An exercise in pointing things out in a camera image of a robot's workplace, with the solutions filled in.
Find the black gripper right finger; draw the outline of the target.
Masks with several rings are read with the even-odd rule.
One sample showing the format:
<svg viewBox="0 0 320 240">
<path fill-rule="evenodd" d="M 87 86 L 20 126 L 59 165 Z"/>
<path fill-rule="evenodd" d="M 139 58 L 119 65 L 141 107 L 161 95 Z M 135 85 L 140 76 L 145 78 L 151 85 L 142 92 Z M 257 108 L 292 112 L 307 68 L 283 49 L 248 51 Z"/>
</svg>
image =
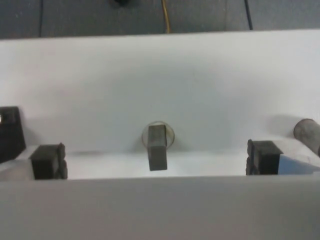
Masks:
<svg viewBox="0 0 320 240">
<path fill-rule="evenodd" d="M 320 157 L 297 140 L 248 140 L 246 175 L 312 175 Z"/>
</svg>

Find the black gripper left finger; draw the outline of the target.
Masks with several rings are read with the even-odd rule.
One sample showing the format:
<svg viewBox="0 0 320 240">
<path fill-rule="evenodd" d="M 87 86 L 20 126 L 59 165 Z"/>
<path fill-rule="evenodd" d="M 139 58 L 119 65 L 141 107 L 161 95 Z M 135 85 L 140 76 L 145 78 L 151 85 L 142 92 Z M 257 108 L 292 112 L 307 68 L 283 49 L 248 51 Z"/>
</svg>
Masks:
<svg viewBox="0 0 320 240">
<path fill-rule="evenodd" d="M 29 146 L 0 162 L 2 181 L 66 180 L 68 166 L 62 143 Z"/>
</svg>

